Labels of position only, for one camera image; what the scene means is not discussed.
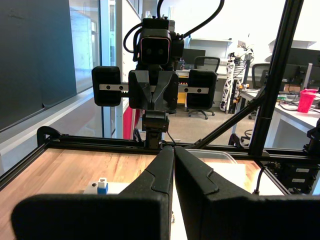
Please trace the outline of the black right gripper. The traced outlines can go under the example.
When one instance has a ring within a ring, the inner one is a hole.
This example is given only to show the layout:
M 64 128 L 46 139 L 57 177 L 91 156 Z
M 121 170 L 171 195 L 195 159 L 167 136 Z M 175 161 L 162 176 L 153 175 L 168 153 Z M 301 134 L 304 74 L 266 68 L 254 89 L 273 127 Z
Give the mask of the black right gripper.
M 173 111 L 179 93 L 187 94 L 187 107 L 210 109 L 214 102 L 217 74 L 211 70 L 192 69 L 186 84 L 175 71 L 131 70 L 122 82 L 117 66 L 97 66 L 92 71 L 94 102 L 100 107 L 116 107 L 123 98 L 132 109 Z

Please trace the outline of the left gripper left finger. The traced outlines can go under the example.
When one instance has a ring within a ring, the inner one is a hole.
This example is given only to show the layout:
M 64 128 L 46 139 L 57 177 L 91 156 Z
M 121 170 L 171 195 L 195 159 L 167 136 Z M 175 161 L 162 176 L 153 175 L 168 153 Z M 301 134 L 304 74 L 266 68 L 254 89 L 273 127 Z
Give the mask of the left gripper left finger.
M 18 240 L 168 240 L 174 150 L 164 147 L 119 194 L 39 194 L 11 214 Z

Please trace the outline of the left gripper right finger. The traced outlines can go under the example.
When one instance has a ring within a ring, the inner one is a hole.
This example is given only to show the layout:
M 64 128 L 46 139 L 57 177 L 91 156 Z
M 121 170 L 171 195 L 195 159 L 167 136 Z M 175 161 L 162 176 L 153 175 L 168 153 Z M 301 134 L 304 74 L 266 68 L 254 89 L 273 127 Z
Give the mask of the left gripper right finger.
M 183 147 L 176 147 L 174 155 L 175 186 L 188 239 L 315 239 L 319 197 L 254 195 Z

